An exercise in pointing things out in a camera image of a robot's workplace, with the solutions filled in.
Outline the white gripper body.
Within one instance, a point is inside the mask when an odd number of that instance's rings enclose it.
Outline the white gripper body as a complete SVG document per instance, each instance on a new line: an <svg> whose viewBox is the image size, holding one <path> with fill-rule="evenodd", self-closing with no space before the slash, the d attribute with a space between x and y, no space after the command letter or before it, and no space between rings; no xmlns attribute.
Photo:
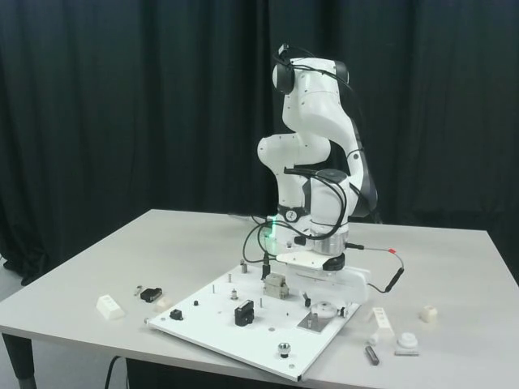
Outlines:
<svg viewBox="0 0 519 389"><path fill-rule="evenodd" d="M340 270L325 270L323 266L286 264L283 272L290 291L300 296L306 295L312 303L363 304L369 299L367 283L371 273L364 269L343 267Z"/></svg>

